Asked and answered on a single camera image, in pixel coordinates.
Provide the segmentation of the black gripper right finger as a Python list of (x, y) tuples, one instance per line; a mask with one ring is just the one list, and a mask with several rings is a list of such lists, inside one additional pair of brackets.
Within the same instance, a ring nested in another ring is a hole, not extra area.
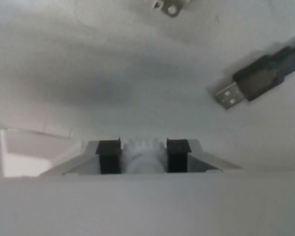
[(205, 152), (197, 139), (168, 139), (169, 173), (205, 173), (242, 171), (239, 165)]

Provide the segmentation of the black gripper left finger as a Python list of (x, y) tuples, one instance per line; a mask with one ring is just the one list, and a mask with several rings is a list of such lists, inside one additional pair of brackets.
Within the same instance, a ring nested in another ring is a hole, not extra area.
[(90, 176), (121, 173), (121, 140), (89, 141), (82, 153), (43, 172), (41, 176)]

